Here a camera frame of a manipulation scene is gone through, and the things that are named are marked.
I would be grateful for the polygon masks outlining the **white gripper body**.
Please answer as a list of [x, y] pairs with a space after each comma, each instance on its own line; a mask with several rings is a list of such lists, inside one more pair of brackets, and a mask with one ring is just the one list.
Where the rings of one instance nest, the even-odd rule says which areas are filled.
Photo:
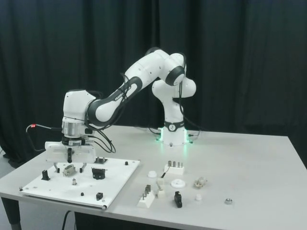
[[94, 147], [91, 145], [69, 147], [51, 145], [46, 150], [46, 160], [49, 162], [94, 163]]

